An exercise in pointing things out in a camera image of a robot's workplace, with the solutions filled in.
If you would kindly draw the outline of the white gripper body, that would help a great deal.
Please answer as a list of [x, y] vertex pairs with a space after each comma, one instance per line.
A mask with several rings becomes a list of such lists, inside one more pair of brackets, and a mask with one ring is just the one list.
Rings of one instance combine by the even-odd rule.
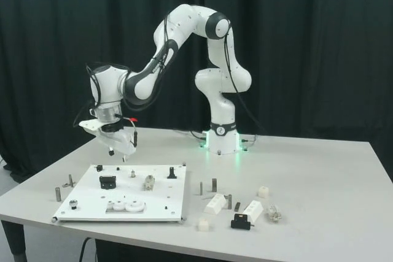
[[136, 151], [133, 134], [125, 131], [124, 129], [114, 133], [105, 133], [99, 130], [96, 137], [104, 145], [126, 156], [130, 156]]

